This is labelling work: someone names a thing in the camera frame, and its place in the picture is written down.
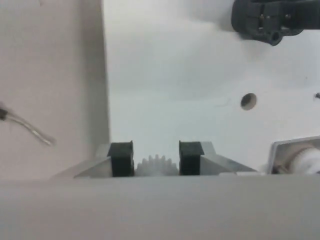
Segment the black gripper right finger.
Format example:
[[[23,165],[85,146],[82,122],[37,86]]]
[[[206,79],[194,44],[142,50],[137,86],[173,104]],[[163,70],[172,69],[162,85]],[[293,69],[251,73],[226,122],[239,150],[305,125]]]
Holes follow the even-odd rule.
[[[181,176],[257,175],[242,163],[216,153],[210,141],[179,142],[179,174]]]

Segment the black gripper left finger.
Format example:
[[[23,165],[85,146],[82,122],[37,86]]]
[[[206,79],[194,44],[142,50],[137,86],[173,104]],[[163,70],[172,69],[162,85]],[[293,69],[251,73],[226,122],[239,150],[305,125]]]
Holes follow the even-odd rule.
[[[134,176],[133,141],[102,144],[93,159],[54,175],[55,178],[104,179]]]

